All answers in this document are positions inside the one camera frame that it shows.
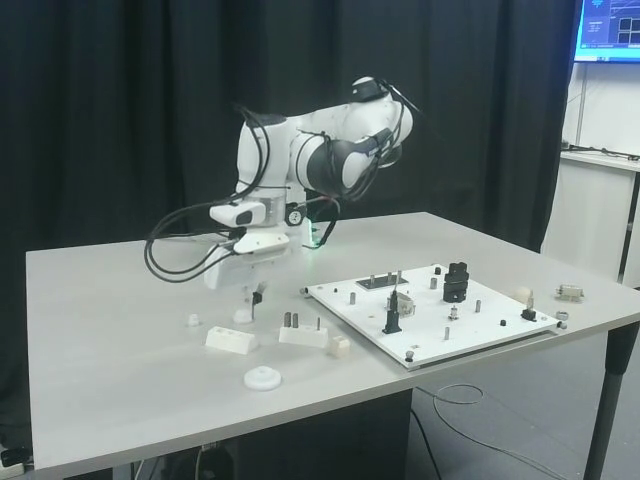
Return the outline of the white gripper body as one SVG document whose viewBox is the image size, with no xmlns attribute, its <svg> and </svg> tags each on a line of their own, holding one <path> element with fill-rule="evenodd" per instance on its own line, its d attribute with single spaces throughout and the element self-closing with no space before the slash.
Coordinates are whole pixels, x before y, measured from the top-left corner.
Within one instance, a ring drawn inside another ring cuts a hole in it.
<svg viewBox="0 0 640 480">
<path fill-rule="evenodd" d="M 258 254 L 234 255 L 227 247 L 211 247 L 205 261 L 204 284 L 210 290 L 249 287 L 265 280 L 289 256 L 284 248 Z"/>
</svg>

